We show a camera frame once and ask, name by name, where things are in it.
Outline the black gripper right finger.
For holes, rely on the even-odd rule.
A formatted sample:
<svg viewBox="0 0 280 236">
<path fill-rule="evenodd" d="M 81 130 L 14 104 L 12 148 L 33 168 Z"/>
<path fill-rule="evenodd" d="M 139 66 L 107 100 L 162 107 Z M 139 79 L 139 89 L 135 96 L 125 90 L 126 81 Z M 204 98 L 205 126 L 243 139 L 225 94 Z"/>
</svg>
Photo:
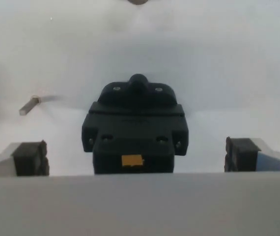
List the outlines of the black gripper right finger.
<svg viewBox="0 0 280 236">
<path fill-rule="evenodd" d="M 225 172 L 280 172 L 280 152 L 261 138 L 226 138 Z"/>
</svg>

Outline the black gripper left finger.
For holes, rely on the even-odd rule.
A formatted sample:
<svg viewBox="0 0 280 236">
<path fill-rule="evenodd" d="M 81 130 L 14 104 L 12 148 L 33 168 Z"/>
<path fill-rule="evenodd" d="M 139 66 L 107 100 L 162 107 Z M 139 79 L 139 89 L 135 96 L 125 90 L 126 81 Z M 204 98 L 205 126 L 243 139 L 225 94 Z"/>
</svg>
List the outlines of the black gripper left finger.
<svg viewBox="0 0 280 236">
<path fill-rule="evenodd" d="M 47 143 L 10 143 L 0 153 L 0 177 L 49 176 L 50 165 L 47 158 Z"/>
</svg>

